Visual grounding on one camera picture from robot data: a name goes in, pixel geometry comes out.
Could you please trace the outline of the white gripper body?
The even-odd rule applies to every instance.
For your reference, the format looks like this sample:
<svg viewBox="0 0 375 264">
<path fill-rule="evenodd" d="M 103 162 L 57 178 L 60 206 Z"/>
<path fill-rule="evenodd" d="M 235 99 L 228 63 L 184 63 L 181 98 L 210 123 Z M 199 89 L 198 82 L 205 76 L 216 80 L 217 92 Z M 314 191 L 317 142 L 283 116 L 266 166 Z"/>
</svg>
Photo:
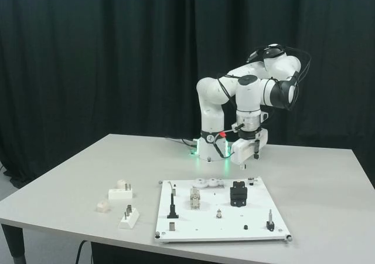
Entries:
<svg viewBox="0 0 375 264">
<path fill-rule="evenodd" d="M 262 128 L 261 131 L 255 135 L 254 139 L 243 139 L 239 138 L 231 145 L 232 155 L 230 160 L 234 164 L 241 164 L 248 160 L 254 155 L 254 142 L 255 140 L 260 141 L 260 150 L 267 144 L 268 141 L 268 130 Z"/>
</svg>

